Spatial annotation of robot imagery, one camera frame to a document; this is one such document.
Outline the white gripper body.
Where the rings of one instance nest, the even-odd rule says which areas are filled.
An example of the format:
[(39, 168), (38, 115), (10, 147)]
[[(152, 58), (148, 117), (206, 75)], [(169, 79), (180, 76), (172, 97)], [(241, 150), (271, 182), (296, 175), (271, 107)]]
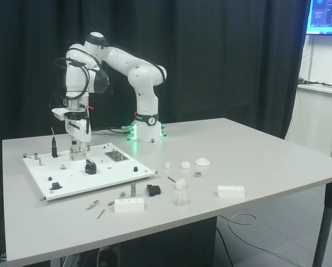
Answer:
[(74, 140), (85, 143), (91, 141), (91, 125), (89, 117), (80, 120), (73, 120), (66, 117), (65, 129)]

